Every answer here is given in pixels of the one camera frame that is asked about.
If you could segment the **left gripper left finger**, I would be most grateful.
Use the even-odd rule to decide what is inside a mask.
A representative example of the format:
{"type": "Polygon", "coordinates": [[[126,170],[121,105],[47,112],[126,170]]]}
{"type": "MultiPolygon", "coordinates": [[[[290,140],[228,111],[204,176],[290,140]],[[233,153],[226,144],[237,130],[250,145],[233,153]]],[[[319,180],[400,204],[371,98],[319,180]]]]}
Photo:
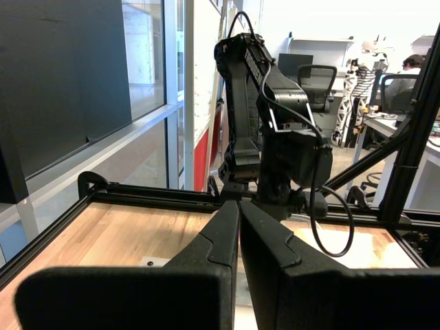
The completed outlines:
{"type": "Polygon", "coordinates": [[[232,329],[239,208],[222,205],[162,267],[52,267],[17,288],[23,329],[232,329]]]}

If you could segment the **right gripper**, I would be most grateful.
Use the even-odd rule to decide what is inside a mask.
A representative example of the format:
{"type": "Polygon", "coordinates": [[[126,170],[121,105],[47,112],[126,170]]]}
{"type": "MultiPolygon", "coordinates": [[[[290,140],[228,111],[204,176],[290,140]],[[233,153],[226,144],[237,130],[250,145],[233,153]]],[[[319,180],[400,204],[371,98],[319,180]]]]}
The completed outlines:
{"type": "Polygon", "coordinates": [[[321,219],[327,216],[329,207],[324,196],[315,192],[314,200],[311,202],[311,192],[298,188],[292,190],[290,184],[281,184],[271,192],[274,185],[262,183],[258,185],[254,196],[254,205],[266,212],[277,221],[284,221],[293,214],[314,215],[321,219]]]}

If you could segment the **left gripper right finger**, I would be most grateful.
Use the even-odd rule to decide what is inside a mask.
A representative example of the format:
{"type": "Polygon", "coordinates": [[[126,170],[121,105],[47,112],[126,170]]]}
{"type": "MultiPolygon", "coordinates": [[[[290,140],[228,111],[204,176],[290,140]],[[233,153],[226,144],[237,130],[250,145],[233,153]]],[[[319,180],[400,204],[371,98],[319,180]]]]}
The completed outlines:
{"type": "Polygon", "coordinates": [[[439,270],[351,269],[243,201],[240,245],[259,329],[438,329],[439,270]]]}

